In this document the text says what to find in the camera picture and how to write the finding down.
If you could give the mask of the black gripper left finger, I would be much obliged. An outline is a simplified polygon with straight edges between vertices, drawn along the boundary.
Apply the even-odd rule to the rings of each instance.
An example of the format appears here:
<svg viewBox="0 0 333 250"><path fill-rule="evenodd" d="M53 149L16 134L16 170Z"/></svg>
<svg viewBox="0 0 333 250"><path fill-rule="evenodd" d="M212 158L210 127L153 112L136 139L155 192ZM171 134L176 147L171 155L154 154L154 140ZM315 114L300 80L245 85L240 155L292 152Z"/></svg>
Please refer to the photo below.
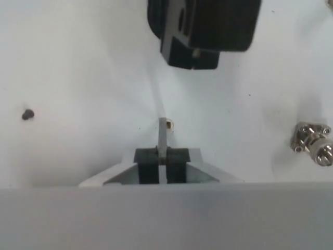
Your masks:
<svg viewBox="0 0 333 250"><path fill-rule="evenodd" d="M154 148L127 150L120 163L81 182L79 186L158 184L158 157Z"/></svg>

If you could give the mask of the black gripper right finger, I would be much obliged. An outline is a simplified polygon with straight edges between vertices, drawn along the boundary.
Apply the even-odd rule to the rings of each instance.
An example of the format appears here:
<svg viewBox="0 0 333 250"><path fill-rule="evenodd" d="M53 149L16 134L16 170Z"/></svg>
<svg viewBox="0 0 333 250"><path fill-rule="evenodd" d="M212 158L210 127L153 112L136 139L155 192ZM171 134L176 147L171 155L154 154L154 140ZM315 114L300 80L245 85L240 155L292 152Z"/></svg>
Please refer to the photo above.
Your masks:
<svg viewBox="0 0 333 250"><path fill-rule="evenodd" d="M241 183L242 179L203 161L198 148L168 148L168 184Z"/></svg>

